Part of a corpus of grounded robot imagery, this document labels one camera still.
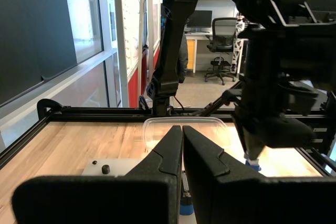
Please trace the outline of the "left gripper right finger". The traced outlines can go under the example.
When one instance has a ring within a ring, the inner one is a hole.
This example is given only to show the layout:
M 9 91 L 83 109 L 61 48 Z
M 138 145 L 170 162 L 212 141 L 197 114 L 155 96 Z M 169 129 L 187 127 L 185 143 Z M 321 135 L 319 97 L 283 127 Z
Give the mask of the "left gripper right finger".
M 335 178 L 266 177 L 191 126 L 183 139 L 197 223 L 335 223 Z

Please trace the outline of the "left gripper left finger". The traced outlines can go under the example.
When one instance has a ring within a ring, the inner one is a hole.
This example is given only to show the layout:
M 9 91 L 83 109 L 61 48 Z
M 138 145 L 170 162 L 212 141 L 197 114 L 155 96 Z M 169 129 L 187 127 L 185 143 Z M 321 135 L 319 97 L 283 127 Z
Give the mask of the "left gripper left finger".
M 18 223 L 178 223 L 183 134 L 173 126 L 126 175 L 40 176 L 12 195 Z

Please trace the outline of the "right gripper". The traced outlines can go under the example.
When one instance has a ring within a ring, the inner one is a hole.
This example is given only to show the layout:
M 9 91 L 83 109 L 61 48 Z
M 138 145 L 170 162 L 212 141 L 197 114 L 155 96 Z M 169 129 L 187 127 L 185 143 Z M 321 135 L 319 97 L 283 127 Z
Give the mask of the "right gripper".
M 244 158 L 258 159 L 265 147 L 265 127 L 260 120 L 279 118 L 290 110 L 300 115 L 308 115 L 319 94 L 297 82 L 285 78 L 278 80 L 252 80 L 240 77 L 241 93 L 235 102 L 233 121 L 238 133 Z M 253 119 L 251 148 L 248 147 L 247 123 L 244 119 Z

